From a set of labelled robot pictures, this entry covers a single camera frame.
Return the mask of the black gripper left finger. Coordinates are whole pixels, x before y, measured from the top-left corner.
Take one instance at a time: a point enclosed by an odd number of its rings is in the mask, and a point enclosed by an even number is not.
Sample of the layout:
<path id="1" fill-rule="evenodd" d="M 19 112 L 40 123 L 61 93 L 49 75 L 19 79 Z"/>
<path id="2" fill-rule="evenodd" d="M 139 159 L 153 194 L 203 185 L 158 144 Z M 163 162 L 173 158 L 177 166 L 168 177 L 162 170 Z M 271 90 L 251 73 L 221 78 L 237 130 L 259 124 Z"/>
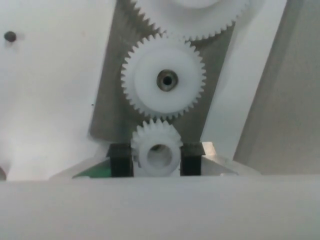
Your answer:
<path id="1" fill-rule="evenodd" d="M 132 149 L 129 143 L 112 143 L 106 158 L 80 171 L 74 178 L 127 178 L 132 176 Z"/>

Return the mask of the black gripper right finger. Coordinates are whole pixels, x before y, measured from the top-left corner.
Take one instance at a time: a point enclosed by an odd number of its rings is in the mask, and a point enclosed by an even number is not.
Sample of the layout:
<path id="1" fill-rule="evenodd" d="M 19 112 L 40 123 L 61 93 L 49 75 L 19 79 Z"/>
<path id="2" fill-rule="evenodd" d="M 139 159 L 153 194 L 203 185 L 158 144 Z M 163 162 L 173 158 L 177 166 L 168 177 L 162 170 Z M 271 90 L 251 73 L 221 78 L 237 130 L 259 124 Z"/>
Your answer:
<path id="1" fill-rule="evenodd" d="M 217 154 L 212 142 L 190 142 L 181 147 L 181 176 L 258 176 L 244 164 Z"/>

